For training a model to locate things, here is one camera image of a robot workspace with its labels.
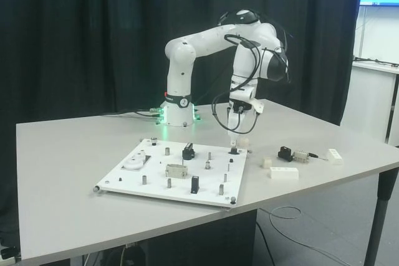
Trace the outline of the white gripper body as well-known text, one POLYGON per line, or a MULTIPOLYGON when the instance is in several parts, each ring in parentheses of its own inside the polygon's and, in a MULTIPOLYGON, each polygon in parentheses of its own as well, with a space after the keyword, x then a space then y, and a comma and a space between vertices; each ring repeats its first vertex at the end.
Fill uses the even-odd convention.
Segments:
POLYGON ((248 134, 250 132, 250 111, 238 112, 231 108, 228 115, 228 128, 228 136, 230 138, 248 134))

